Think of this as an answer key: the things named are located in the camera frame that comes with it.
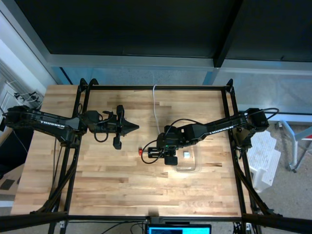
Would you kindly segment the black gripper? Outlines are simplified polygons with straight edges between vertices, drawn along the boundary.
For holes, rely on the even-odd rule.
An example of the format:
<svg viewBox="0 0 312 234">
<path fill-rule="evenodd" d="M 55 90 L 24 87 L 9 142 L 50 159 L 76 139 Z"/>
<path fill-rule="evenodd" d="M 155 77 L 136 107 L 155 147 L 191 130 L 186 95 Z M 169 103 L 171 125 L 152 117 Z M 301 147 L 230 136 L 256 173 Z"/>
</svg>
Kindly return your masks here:
<svg viewBox="0 0 312 234">
<path fill-rule="evenodd" d="M 139 129 L 139 126 L 124 118 L 124 108 L 122 105 L 117 106 L 116 114 L 109 111 L 103 111 L 103 113 L 108 115 L 108 117 L 103 120 L 103 123 L 101 123 L 101 133 L 106 134 L 105 140 L 107 140 L 109 134 L 116 134 L 113 138 L 113 147 L 115 149 L 121 149 L 122 143 L 120 137 L 122 136 L 122 126 L 124 126 L 124 135 Z"/>
<path fill-rule="evenodd" d="M 164 158 L 165 165 L 176 166 L 178 164 L 176 150 L 178 149 L 179 140 L 177 128 L 170 125 L 166 125 L 164 132 L 158 135 L 157 150 Z"/>
</svg>

